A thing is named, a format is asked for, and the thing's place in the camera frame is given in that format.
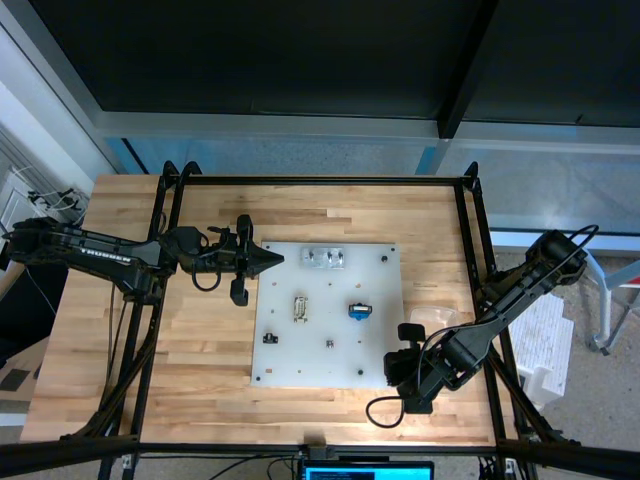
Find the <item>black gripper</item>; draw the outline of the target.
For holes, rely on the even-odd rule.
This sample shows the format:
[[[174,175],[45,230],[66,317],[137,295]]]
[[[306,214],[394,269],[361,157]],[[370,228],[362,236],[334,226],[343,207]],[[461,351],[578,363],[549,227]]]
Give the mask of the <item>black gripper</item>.
[[[414,323],[401,323],[398,326],[398,336],[401,341],[409,343],[409,347],[403,350],[402,382],[399,385],[399,374],[393,369],[397,363],[397,353],[388,352],[384,356],[384,375],[389,387],[397,387],[402,397],[405,413],[432,413],[431,400],[425,400],[419,392],[418,374],[420,373],[420,353],[425,345],[426,336],[423,325]]]
[[[229,229],[223,229],[219,246],[216,248],[216,272],[235,275],[230,284],[230,297],[236,306],[248,305],[249,293],[245,288],[248,268],[249,276],[255,278],[284,262],[283,255],[251,244],[252,240],[253,223],[249,215],[242,214],[237,219],[236,232],[231,233]],[[249,257],[256,261],[249,263]]]

